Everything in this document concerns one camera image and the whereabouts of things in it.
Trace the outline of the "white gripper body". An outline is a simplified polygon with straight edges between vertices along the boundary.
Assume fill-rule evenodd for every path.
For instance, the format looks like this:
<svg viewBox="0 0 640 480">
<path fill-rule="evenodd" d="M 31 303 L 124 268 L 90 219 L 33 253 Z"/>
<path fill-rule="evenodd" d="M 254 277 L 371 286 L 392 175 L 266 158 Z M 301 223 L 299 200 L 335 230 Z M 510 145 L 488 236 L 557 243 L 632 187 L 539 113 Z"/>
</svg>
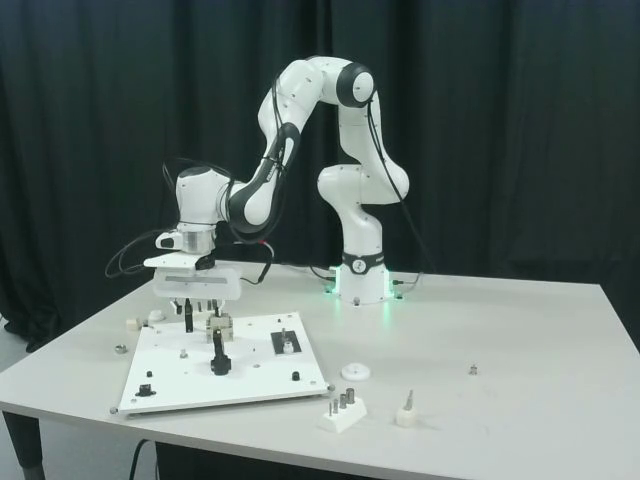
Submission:
<svg viewBox="0 0 640 480">
<path fill-rule="evenodd" d="M 200 300 L 238 300 L 241 296 L 240 273 L 233 267 L 179 271 L 157 269 L 152 280 L 159 297 Z"/>
</svg>

